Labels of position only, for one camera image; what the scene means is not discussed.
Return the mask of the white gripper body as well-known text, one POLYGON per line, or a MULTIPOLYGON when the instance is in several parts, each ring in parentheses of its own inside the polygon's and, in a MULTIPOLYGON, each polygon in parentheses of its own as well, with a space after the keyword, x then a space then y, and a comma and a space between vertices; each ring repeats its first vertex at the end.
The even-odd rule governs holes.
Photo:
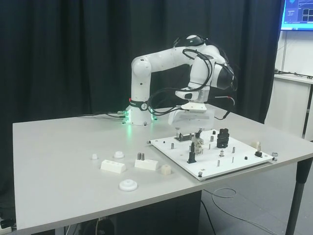
POLYGON ((214 125, 214 115, 215 109, 208 109, 205 112, 177 110, 170 113, 168 124, 176 129, 210 130, 214 125))

